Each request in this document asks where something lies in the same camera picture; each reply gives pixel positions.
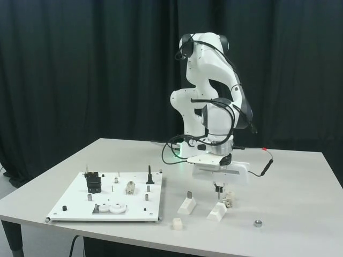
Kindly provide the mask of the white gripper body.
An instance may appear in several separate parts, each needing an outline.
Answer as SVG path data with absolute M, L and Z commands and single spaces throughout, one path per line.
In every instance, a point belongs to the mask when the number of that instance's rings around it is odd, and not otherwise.
M 192 176 L 195 179 L 208 180 L 216 184 L 246 185 L 249 182 L 250 163 L 232 162 L 229 165 L 195 164 Z

